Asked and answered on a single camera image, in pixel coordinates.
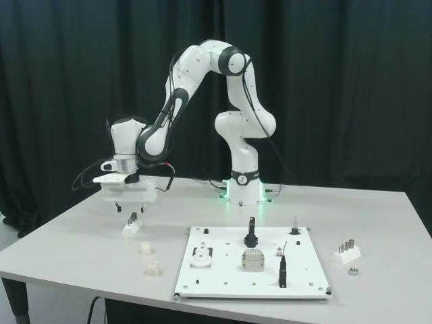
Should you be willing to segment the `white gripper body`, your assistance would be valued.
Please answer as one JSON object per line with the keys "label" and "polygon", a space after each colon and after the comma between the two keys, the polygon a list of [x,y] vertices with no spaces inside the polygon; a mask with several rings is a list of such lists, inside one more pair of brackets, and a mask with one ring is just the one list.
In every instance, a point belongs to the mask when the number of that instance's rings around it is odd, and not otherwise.
{"label": "white gripper body", "polygon": [[151,203],[156,201],[158,194],[150,182],[131,184],[101,184],[102,194],[106,201],[114,203]]}

